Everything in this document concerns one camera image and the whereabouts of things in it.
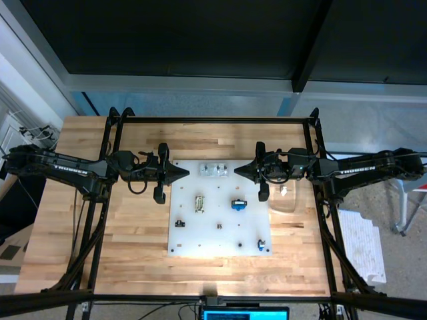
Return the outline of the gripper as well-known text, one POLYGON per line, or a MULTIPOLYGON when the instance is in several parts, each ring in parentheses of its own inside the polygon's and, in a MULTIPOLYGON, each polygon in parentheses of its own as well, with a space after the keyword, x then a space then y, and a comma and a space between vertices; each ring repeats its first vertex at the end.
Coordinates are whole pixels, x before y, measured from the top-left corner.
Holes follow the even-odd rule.
POLYGON ((281 185, 290 178, 288 164, 280 159, 280 156, 284 155, 287 153, 281 149, 267 152, 265 143, 258 141, 256 143, 256 160, 236 167, 234 173, 254 183, 259 183, 258 199, 260 202, 266 202, 270 196, 270 184, 281 185))
POLYGON ((153 190, 153 199, 157 204, 165 204, 166 194, 163 192, 163 186, 166 184, 166 173, 171 173, 167 176, 167 184, 171 185, 175 181, 187 177, 189 171, 174 165, 169 160, 169 147, 167 143, 160 143, 157 150, 157 156, 153 153, 139 152, 146 156, 146 161, 137 165, 135 181, 144 182, 144 187, 141 191, 136 191, 136 195, 141 195, 147 190, 149 182, 156 182, 157 186, 153 190))

